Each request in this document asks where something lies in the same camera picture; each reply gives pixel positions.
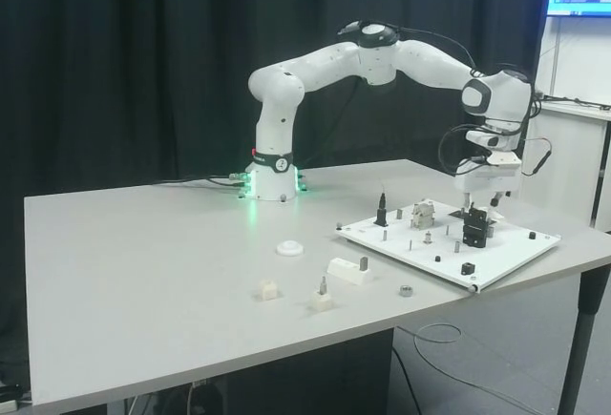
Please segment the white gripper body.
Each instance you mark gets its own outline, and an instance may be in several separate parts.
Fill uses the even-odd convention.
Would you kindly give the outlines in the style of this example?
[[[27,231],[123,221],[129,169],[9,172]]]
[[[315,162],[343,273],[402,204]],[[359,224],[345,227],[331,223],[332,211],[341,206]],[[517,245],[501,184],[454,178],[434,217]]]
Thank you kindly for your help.
[[[519,187],[519,170],[478,166],[454,177],[454,186],[463,193],[491,192],[504,194]]]

